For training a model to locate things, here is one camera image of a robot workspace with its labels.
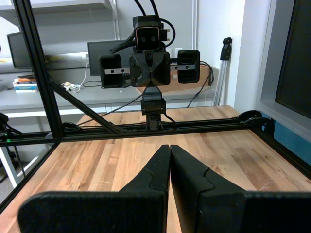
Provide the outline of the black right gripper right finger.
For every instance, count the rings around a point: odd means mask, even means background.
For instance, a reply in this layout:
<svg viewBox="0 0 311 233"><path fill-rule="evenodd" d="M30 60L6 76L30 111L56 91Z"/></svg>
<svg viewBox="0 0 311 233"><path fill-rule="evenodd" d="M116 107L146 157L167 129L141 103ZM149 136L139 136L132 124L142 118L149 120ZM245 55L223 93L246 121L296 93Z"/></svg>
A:
<svg viewBox="0 0 311 233"><path fill-rule="evenodd" d="M305 233L309 192L246 191L178 145L171 146L171 182L184 233Z"/></svg>

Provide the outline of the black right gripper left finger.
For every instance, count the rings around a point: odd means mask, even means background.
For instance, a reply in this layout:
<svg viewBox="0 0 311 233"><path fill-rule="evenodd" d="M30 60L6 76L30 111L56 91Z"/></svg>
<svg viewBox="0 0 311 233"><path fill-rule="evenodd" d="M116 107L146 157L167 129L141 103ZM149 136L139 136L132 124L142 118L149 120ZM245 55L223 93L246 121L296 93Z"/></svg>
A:
<svg viewBox="0 0 311 233"><path fill-rule="evenodd" d="M170 179L170 147L161 146L118 192L49 191L19 208L23 233L164 233Z"/></svg>

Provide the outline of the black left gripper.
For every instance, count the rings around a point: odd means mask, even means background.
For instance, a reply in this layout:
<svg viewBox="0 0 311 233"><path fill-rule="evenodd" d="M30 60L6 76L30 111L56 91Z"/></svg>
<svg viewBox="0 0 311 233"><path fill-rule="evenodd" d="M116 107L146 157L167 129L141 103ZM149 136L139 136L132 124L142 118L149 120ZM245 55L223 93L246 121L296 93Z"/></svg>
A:
<svg viewBox="0 0 311 233"><path fill-rule="evenodd" d="M177 72L180 84L197 83L200 79L200 52L180 50L177 58L166 51L147 50L129 57L129 65L122 67L121 56L99 58L102 87L118 88L125 83L133 87L163 86L171 83L171 72Z"/></svg>

